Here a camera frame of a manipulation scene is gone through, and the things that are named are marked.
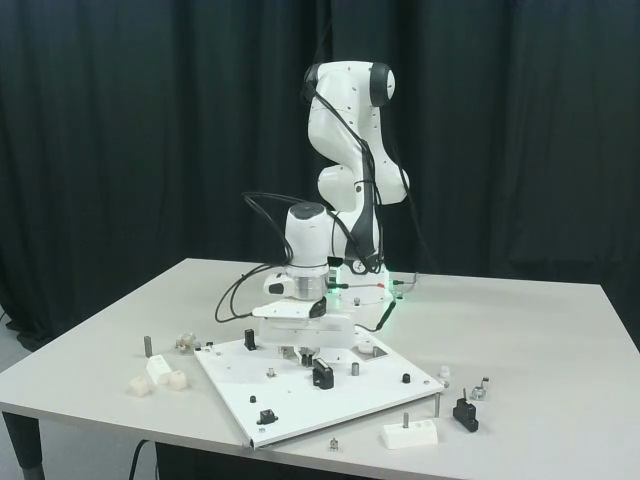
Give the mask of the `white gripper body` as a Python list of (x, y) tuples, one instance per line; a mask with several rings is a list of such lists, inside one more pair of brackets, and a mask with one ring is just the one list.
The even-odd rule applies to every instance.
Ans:
[(324, 315), (318, 318), (262, 319), (258, 329), (262, 344), (308, 349), (354, 346), (354, 321), (348, 315)]

